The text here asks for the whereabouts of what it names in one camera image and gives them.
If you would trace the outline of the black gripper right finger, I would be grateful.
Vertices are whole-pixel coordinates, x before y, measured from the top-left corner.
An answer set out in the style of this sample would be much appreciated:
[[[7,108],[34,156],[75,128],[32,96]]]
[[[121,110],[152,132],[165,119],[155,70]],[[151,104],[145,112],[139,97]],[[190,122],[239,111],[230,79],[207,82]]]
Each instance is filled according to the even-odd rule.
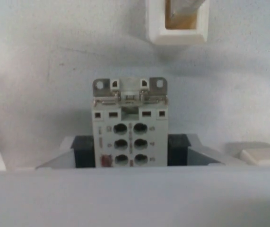
[[[208,166],[220,164],[220,153],[204,146],[196,134],[169,134],[168,166]]]

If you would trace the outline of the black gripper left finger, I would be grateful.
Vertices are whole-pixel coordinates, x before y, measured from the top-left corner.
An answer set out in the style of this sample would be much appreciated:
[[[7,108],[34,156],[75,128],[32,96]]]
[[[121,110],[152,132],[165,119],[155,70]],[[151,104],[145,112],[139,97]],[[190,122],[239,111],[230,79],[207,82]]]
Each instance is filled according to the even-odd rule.
[[[35,169],[75,169],[94,167],[94,139],[91,135],[67,136],[59,149],[46,161],[35,164]]]

